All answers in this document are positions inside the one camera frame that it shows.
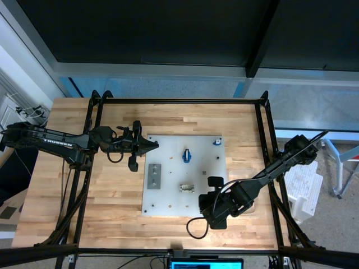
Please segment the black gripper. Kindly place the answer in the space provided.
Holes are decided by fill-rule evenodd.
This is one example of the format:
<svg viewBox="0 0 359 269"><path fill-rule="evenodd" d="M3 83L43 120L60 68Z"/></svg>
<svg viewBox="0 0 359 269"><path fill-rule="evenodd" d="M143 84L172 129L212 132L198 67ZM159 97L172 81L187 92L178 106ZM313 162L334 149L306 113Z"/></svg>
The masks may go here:
<svg viewBox="0 0 359 269"><path fill-rule="evenodd" d="M126 128L123 132L122 152L131 154L131 156L128 158L128 168L130 171L138 171L139 165L136 161L136 158L139 154L139 140L141 132L142 126L139 120L133 122L132 130ZM146 138L142 137L141 143L145 145L145 147L141 148L142 155L159 147L158 142L153 138L152 135L148 135Z"/></svg>
<svg viewBox="0 0 359 269"><path fill-rule="evenodd" d="M228 202L229 192L234 183L224 183L222 177L210 176L209 187L214 188L209 195L209 218L208 223L211 229L226 229L227 217L231 214L231 202Z"/></svg>

